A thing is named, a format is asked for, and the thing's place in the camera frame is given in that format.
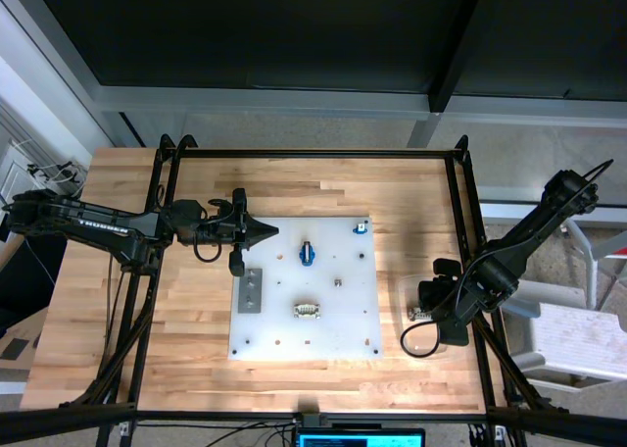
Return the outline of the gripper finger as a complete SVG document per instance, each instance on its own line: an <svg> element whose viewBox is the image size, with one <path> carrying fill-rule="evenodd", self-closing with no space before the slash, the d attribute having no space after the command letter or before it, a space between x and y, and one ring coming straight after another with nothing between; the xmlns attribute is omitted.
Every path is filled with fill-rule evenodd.
<svg viewBox="0 0 627 447"><path fill-rule="evenodd" d="M273 236L278 234L278 230L274 229L274 230L266 230L266 231L254 231L254 230L249 230L246 233L246 238L245 238L245 248L247 250L249 250L251 247L272 238Z"/></svg>
<svg viewBox="0 0 627 447"><path fill-rule="evenodd" d="M279 231L279 228L268 223L262 223L250 214L245 216L245 225L247 231Z"/></svg>

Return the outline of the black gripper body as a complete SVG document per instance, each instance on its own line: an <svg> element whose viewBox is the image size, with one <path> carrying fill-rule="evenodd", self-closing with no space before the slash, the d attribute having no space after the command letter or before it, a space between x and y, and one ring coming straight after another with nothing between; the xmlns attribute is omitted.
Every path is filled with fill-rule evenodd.
<svg viewBox="0 0 627 447"><path fill-rule="evenodd" d="M215 245L217 253L212 258L204 258L198 254L198 260L210 264L219 259L224 245L232 247L228 257L228 268L233 276L244 275L245 264L242 251L246 245L247 198L243 188L232 192L231 201L211 199L208 204L217 209L210 216L202 217L198 226L198 244Z"/></svg>
<svg viewBox="0 0 627 447"><path fill-rule="evenodd" d="M463 316L462 299L467 293L466 275L458 261L439 258L433 263L437 284L432 317L437 323L441 344L468 344L467 321Z"/></svg>

